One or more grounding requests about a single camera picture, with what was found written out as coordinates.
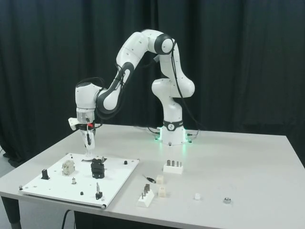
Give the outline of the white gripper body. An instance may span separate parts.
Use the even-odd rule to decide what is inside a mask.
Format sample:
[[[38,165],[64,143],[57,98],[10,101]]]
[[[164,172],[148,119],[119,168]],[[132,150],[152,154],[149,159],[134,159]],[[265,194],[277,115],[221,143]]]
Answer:
[[[86,146],[92,146],[92,148],[95,148],[95,129],[92,130],[80,130],[81,136],[83,138],[85,147]]]

